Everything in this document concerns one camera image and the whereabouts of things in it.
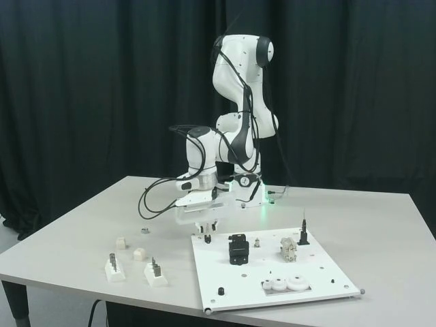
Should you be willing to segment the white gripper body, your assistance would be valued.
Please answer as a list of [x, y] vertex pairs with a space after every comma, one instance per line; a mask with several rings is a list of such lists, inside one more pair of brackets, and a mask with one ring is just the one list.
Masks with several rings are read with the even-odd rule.
[[235, 201], [232, 199], [214, 200], [197, 206], [177, 207], [175, 221], [179, 225], [211, 224], [215, 221], [228, 218], [235, 209]]

